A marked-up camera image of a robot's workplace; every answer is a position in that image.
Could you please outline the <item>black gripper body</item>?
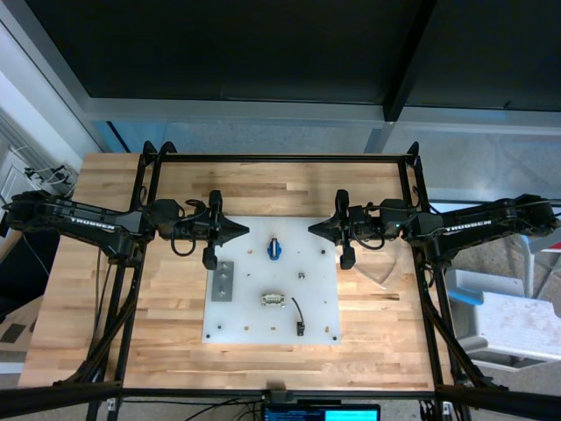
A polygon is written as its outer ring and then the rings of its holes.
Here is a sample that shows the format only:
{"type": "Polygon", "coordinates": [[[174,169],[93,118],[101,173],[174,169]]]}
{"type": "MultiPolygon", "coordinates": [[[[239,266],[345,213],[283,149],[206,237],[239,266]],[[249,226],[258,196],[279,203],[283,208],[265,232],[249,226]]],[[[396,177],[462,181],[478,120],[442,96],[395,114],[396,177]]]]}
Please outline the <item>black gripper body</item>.
{"type": "Polygon", "coordinates": [[[335,198],[335,207],[337,217],[336,222],[336,246],[340,248],[339,257],[340,267],[342,269],[352,269],[356,263],[356,254],[352,246],[355,241],[361,246],[365,246],[364,241],[359,237],[357,232],[359,228],[358,219],[364,214],[361,206],[350,206],[350,198],[347,190],[339,189],[335,198]]]}
{"type": "Polygon", "coordinates": [[[197,241],[206,241],[207,246],[202,251],[202,263],[205,268],[216,268],[217,257],[215,246],[218,244],[220,233],[219,215],[223,201],[219,190],[209,193],[208,209],[193,223],[193,233],[197,241]]]}

